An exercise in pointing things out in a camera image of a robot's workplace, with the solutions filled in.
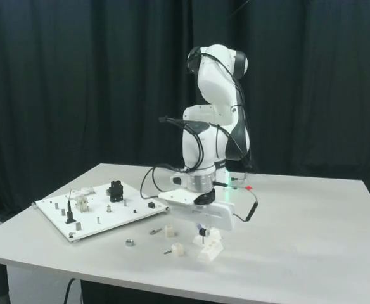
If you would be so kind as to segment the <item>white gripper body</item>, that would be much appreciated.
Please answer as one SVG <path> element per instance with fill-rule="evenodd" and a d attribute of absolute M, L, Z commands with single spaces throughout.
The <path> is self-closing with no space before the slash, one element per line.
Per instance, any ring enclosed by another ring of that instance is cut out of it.
<path fill-rule="evenodd" d="M 197 206 L 195 204 L 169 203 L 171 213 L 176 217 L 214 227 L 225 231 L 234 229 L 234 204 L 215 201 L 209 205 Z"/>

